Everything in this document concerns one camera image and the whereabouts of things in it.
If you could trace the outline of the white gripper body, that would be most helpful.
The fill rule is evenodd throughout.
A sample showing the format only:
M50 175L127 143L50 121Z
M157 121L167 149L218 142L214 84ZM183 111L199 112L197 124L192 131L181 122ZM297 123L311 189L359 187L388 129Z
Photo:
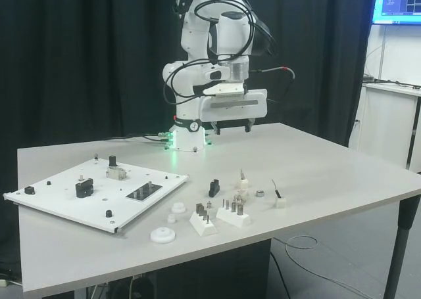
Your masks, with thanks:
M263 118L266 115L266 89L253 89L231 97L206 97L199 109L202 122Z

